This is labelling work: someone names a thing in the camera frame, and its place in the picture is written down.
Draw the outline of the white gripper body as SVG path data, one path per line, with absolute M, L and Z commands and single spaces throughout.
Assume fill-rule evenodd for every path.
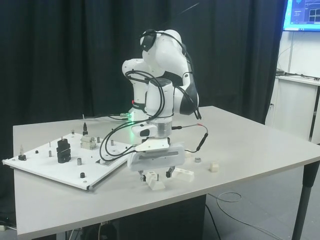
M 127 167 L 133 172 L 139 172 L 180 166 L 184 162 L 185 146 L 182 142 L 176 142 L 166 149 L 134 152 L 127 160 Z

